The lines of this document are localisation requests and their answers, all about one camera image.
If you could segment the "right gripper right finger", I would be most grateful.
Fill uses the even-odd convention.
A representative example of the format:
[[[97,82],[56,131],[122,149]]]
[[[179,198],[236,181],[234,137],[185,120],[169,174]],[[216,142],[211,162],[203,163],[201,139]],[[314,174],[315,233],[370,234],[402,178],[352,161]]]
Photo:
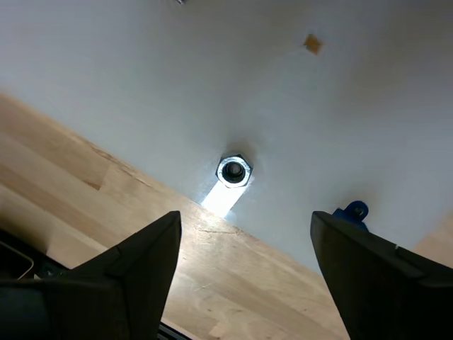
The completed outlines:
[[[452,338],[450,267],[327,212],[313,212],[310,233],[351,339]]]

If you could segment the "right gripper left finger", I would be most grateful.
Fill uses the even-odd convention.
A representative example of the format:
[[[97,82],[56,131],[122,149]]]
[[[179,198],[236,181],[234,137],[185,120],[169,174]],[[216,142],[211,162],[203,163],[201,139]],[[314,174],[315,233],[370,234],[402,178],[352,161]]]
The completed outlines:
[[[171,211],[72,269],[1,233],[2,339],[156,339],[178,262]]]

